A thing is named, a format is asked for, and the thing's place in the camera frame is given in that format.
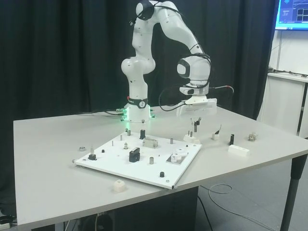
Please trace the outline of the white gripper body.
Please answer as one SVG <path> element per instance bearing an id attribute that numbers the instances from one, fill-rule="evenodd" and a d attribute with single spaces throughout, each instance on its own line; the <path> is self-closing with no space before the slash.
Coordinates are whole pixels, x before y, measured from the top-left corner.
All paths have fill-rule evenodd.
<path id="1" fill-rule="evenodd" d="M 177 117 L 213 115 L 217 112 L 217 99 L 212 98 L 189 98 L 183 101 L 184 105 L 177 109 Z"/>

